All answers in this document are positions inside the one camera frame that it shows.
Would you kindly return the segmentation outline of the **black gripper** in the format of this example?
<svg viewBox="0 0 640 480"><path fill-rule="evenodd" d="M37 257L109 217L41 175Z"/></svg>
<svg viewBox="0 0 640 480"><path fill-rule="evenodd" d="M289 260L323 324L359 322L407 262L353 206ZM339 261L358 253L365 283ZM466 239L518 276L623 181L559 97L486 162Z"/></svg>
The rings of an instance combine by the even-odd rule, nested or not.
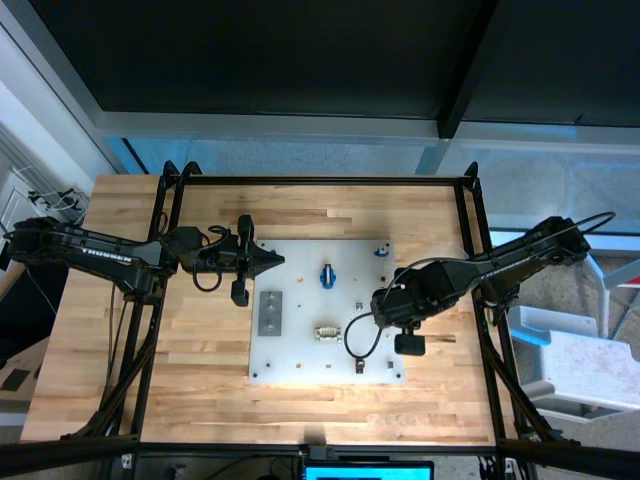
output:
<svg viewBox="0 0 640 480"><path fill-rule="evenodd" d="M237 232L233 234L227 230L216 247L215 272L235 274L236 279L231 284L231 300L238 307L247 307L249 292L246 281L249 278L251 262L251 246L253 245L253 276L257 277L285 262L285 257L276 250L269 249L264 243L254 243L254 223L250 215L241 215L237 222Z"/></svg>
<svg viewBox="0 0 640 480"><path fill-rule="evenodd" d="M399 355L423 356L426 345L423 336L414 330L425 318L425 300L407 289L378 289L370 302L375 324L382 330L397 328L401 332L394 337L394 351Z"/></svg>

